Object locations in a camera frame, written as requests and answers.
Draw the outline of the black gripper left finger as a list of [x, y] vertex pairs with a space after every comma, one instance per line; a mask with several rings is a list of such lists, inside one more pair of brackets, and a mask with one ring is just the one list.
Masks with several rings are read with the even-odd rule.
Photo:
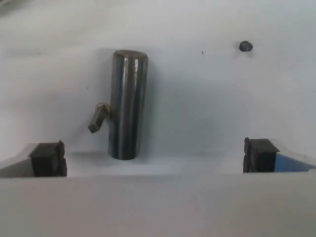
[[65, 144], [30, 143], [19, 154], [0, 162], [1, 178], [66, 177]]

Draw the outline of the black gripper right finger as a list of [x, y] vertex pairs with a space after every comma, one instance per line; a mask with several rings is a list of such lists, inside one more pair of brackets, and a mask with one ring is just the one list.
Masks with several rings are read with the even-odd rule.
[[244, 140], [244, 173], [309, 172], [316, 170], [316, 159], [288, 149], [276, 139]]

